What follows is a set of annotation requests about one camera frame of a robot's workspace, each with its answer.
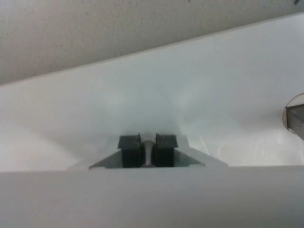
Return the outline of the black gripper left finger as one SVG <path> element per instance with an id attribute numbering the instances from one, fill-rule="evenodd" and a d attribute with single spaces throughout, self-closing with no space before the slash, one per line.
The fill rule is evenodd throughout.
<path id="1" fill-rule="evenodd" d="M 142 165 L 143 151 L 140 135 L 121 135 L 117 150 L 104 159 L 92 164 L 89 169 L 140 168 Z"/>

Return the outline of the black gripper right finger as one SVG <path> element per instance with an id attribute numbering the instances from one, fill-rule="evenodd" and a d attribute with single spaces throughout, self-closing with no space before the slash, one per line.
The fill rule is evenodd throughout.
<path id="1" fill-rule="evenodd" d="M 178 149 L 178 140 L 174 134 L 156 134 L 154 147 L 155 167 L 206 166 L 204 163 Z"/>

